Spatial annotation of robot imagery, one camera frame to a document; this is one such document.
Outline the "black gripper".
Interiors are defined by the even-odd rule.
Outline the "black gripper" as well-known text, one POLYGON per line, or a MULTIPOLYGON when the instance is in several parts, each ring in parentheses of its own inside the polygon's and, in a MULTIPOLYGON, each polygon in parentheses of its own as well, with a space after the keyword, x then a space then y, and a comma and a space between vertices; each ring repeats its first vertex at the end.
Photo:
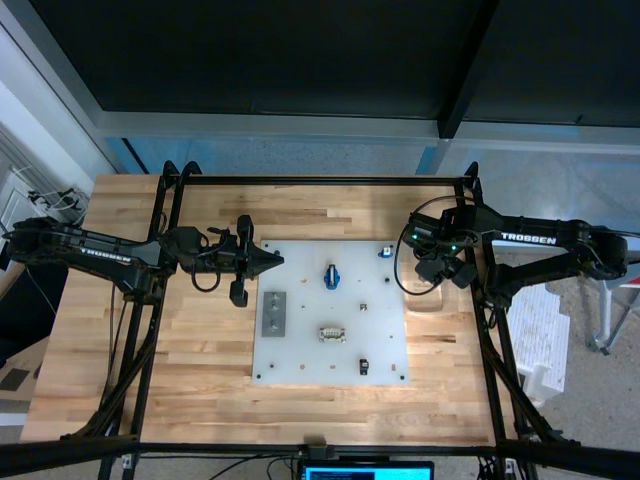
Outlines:
POLYGON ((458 288, 466 288, 475 279, 475 267, 448 253, 414 254, 415 272, 432 286, 450 280, 458 288))
MULTIPOLYGON (((249 215, 241 215, 237 220, 236 234, 229 229, 209 227, 209 233, 219 236, 218 243, 207 251, 205 266, 207 273, 216 275, 215 287, 219 286, 223 274, 233 274, 235 279, 230 284, 229 298, 234 306, 248 304, 248 292, 244 282, 253 277, 250 272, 251 249, 254 247, 254 224, 249 215)), ((274 269, 284 263, 281 246, 276 241, 263 241, 259 245, 259 255, 271 260, 260 261, 257 275, 274 269)))

